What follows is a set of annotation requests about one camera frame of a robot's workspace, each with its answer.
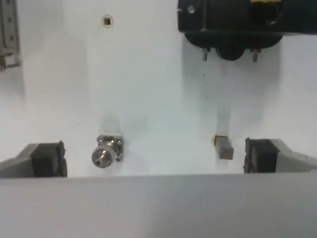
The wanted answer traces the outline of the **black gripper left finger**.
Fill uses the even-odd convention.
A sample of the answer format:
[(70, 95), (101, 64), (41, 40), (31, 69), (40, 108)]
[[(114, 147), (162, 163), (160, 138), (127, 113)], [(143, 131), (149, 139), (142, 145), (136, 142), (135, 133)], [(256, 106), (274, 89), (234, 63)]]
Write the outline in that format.
[(1, 178), (67, 177), (65, 146), (57, 143), (28, 144), (17, 156), (1, 161)]

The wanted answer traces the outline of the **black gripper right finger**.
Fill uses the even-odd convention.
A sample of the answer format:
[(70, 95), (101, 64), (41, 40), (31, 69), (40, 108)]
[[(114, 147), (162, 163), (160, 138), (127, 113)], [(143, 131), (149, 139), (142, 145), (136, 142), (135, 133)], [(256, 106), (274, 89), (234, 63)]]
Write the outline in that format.
[(293, 151), (281, 139), (251, 139), (245, 141), (244, 173), (316, 172), (317, 159)]

